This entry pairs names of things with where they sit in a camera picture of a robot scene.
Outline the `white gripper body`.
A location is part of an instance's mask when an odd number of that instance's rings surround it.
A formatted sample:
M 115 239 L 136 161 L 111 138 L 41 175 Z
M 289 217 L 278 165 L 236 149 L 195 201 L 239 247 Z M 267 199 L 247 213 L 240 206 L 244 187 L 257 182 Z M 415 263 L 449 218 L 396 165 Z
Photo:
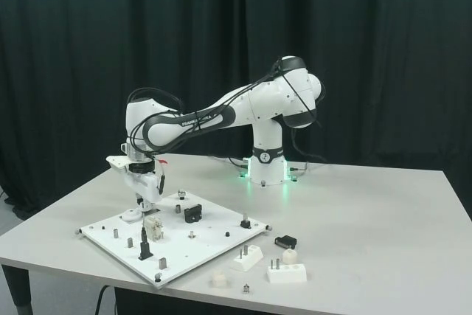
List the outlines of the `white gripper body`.
M 154 173 L 124 173 L 127 186 L 146 201 L 161 201 L 160 178 Z

